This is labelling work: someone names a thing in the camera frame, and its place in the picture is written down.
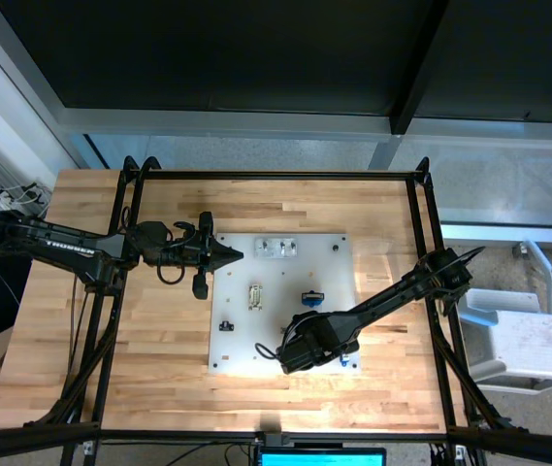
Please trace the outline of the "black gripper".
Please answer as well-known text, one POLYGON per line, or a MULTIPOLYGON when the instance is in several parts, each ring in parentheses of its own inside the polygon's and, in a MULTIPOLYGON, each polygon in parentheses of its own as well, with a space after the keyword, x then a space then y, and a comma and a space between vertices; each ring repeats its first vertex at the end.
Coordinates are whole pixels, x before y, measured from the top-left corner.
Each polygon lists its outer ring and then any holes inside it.
MULTIPOLYGON (((181 237, 171 239, 166 247, 166 266, 180 269, 179 277, 166 281, 166 285, 179 284, 185 276, 185 269, 197 270, 192 282, 192 293, 198 300, 208 298, 207 272, 210 270, 211 242, 213 241, 213 217, 211 212, 199 215, 198 226, 187 221, 176 221, 174 227, 183 231, 181 237)), ((212 270, 216 271, 229 264, 242 260, 244 253, 214 239, 212 270)))
POLYGON ((328 366, 330 370, 360 368, 360 345, 357 340, 343 348, 323 349, 315 340, 294 339, 278 349, 278 360, 285 374, 305 372, 328 366))

